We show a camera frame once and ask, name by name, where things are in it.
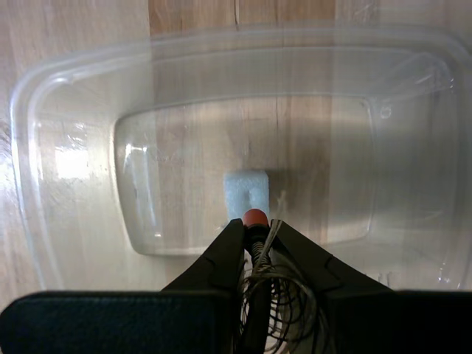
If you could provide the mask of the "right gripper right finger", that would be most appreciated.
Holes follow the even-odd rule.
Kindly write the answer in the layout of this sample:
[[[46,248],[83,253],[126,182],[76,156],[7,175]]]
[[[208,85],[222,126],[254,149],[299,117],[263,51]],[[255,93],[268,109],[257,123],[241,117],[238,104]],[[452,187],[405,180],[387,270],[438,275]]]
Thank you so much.
[[[470,353],[471,293],[394,291],[281,223],[273,250],[306,281],[318,324],[296,353]]]

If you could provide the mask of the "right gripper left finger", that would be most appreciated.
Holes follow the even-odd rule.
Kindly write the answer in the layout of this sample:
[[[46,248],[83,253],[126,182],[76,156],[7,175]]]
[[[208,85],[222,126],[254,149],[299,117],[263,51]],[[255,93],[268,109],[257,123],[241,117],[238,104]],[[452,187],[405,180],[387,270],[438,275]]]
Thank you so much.
[[[1,312],[3,353],[230,353],[244,226],[160,291],[42,291]]]

